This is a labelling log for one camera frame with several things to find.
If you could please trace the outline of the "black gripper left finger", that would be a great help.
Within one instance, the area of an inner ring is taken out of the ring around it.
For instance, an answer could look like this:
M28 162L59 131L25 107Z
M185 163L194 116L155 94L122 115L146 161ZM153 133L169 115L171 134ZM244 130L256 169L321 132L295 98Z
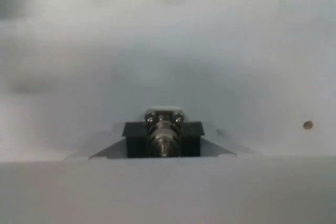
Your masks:
M116 123L110 130L86 137L79 150L67 159L126 159L147 158L147 130L143 122Z

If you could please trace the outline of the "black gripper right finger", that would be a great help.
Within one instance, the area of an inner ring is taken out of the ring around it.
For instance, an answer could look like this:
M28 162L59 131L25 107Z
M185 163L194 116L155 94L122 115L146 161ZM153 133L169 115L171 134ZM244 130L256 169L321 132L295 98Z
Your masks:
M212 122L186 122L182 130L183 157L259 156Z

